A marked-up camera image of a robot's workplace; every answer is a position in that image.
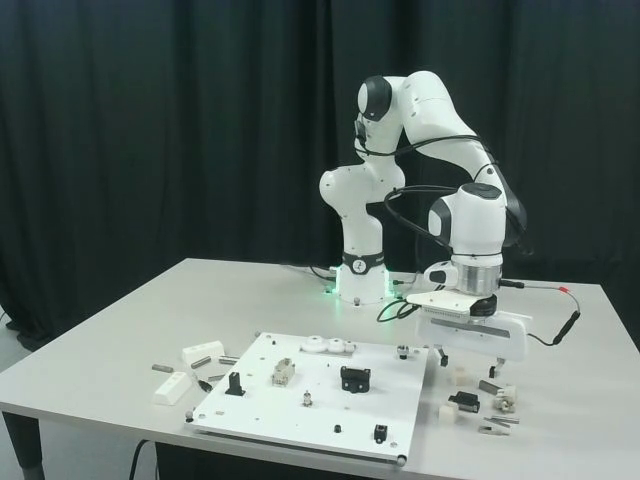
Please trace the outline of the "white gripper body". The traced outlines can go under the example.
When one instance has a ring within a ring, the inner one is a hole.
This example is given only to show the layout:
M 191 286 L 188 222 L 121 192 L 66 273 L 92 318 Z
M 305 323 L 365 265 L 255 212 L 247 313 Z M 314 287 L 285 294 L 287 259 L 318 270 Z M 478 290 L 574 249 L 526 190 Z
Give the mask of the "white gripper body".
M 528 327 L 527 315 L 504 311 L 478 323 L 422 316 L 416 324 L 416 336 L 436 348 L 457 348 L 496 359 L 522 361 L 528 352 Z

